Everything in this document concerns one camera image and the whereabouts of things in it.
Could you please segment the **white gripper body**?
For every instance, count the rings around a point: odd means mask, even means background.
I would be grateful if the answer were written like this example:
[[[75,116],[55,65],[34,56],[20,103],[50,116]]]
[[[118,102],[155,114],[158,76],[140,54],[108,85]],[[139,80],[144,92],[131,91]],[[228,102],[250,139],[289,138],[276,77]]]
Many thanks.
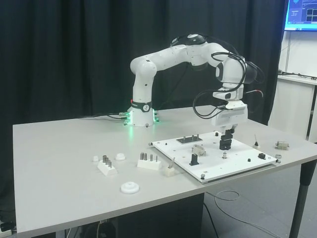
[[[215,116],[211,119],[211,124],[216,127],[233,126],[246,122],[248,119],[248,108],[216,109]]]

